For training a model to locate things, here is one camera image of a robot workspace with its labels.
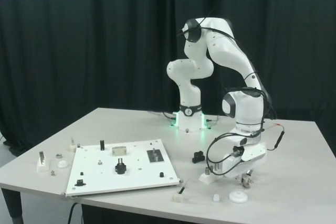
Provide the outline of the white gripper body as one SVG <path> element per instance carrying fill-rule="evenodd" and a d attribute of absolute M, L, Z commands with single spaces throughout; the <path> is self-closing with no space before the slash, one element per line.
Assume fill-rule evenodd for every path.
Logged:
<path fill-rule="evenodd" d="M 265 163 L 267 148 L 265 144 L 234 146 L 231 156 L 226 155 L 221 163 L 221 174 L 235 178 Z"/>

